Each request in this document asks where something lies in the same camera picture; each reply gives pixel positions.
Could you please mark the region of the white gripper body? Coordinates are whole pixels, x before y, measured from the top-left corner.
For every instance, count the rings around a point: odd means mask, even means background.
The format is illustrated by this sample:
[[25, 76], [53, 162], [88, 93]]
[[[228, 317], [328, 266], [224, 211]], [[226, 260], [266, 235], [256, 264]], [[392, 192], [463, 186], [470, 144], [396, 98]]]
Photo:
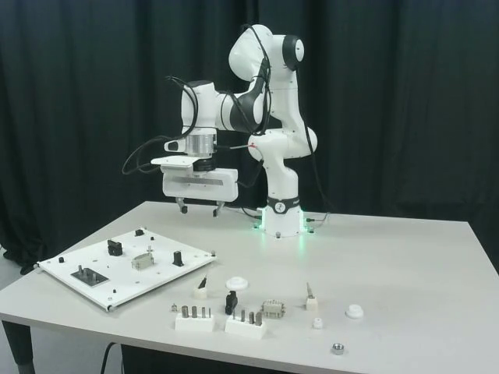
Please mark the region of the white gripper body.
[[207, 172], [173, 171], [163, 173], [163, 193], [180, 199], [232, 202], [239, 196], [236, 169], [216, 168]]

